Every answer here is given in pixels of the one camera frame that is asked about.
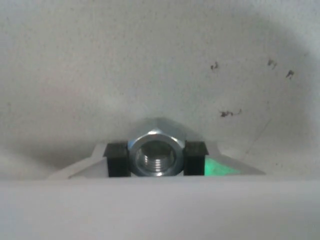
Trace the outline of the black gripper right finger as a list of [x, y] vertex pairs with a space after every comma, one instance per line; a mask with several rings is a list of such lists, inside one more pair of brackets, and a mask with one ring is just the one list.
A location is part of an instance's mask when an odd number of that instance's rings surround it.
[[266, 173], [221, 153], [216, 142], [187, 141], [183, 150], [184, 176], [258, 176]]

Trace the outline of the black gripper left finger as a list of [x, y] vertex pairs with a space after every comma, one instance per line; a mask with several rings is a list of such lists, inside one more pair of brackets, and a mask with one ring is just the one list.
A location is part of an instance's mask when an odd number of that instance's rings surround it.
[[99, 143], [91, 156], [52, 173], [50, 179], [99, 179], [129, 176], [126, 142]]

